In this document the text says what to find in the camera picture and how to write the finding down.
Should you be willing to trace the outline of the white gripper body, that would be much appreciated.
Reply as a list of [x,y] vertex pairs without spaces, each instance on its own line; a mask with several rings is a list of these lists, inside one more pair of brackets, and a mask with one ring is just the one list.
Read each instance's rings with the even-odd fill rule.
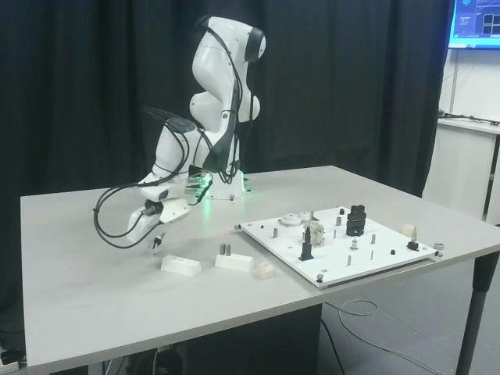
[[127,240],[131,245],[153,246],[154,238],[164,237],[163,225],[158,226],[159,213],[145,213],[144,208],[132,212],[127,226]]

